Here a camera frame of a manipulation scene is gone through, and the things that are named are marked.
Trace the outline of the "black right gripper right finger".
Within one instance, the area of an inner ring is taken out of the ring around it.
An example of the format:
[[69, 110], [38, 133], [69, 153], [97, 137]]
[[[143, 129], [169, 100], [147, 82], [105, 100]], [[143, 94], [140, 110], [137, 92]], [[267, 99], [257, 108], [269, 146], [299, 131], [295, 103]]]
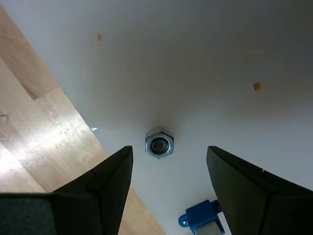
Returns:
[[311, 235], [313, 192], [219, 147], [207, 149], [215, 194], [233, 235]]

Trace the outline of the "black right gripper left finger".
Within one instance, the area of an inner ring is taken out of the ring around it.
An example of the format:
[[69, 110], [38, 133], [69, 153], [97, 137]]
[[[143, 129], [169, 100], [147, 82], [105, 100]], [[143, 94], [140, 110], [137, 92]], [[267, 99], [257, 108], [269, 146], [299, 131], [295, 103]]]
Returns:
[[2, 235], [116, 235], [131, 184], [125, 146], [51, 193], [2, 193]]

